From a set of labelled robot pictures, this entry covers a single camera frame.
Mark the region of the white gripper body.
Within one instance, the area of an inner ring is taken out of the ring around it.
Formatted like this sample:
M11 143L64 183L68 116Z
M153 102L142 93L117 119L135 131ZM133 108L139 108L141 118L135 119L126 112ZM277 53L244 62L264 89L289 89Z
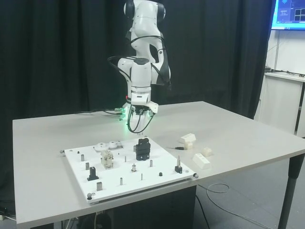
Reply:
M143 114L136 114L132 112L130 118L130 129L132 133L142 133L149 121L152 118L152 113L150 111L146 111Z

